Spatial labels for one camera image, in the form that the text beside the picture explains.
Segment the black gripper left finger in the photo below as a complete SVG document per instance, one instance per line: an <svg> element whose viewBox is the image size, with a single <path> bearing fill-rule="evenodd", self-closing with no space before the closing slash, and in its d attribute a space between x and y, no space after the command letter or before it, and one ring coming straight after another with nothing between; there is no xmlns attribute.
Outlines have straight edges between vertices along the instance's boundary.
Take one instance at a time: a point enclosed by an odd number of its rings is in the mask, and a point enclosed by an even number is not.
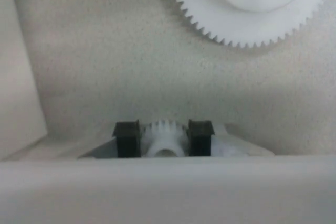
<svg viewBox="0 0 336 224"><path fill-rule="evenodd" d="M140 158L140 136L139 120L119 121L114 126L110 141L85 152L79 158Z"/></svg>

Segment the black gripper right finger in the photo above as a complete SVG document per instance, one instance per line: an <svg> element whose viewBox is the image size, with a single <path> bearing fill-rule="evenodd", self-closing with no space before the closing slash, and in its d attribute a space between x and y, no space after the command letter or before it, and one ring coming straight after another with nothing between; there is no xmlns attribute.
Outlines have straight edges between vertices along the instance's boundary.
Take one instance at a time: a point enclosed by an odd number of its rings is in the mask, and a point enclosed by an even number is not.
<svg viewBox="0 0 336 224"><path fill-rule="evenodd" d="M247 157L275 154L227 131L225 124L211 120L188 122L189 156Z"/></svg>

